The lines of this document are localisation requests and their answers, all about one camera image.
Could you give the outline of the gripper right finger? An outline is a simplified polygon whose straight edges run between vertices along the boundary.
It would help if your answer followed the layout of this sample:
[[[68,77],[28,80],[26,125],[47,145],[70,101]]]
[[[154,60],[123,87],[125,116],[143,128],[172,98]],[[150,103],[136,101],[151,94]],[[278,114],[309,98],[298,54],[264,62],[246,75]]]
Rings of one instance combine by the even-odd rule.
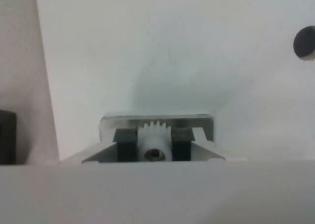
[[[223,160],[225,157],[195,143],[192,128],[172,128],[172,161]]]

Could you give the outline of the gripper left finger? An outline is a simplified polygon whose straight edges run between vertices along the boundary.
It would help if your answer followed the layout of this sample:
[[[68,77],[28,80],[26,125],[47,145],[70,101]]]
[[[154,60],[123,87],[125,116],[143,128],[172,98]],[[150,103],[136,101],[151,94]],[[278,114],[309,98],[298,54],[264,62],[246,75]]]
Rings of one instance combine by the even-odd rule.
[[[82,163],[113,163],[137,161],[138,135],[136,128],[116,129],[112,142],[113,144],[111,146],[87,157],[82,161]]]

